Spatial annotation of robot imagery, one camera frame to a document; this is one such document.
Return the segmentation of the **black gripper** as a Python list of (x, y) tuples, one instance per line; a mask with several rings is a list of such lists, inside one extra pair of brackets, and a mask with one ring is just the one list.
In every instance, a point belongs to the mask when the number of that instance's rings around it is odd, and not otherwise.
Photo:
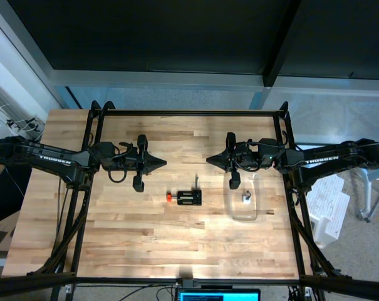
[(256, 172), (260, 168), (256, 152), (251, 150), (251, 145), (252, 142), (236, 142), (236, 135), (228, 132), (224, 151), (206, 159), (208, 164), (218, 167), (224, 172), (230, 172), (229, 188), (231, 190), (237, 189), (241, 184), (238, 169)]
[[(138, 136), (136, 147), (128, 142), (120, 142), (119, 145), (125, 147), (126, 150), (115, 154), (110, 159), (109, 180), (119, 184), (126, 179), (128, 171), (135, 171), (137, 174), (133, 177), (133, 188), (136, 192), (144, 192), (145, 184), (142, 181), (143, 174), (148, 175), (156, 169), (166, 166), (167, 161), (149, 153), (147, 150), (148, 140), (143, 134)], [(122, 179), (115, 180), (112, 178), (113, 171), (123, 171)]]

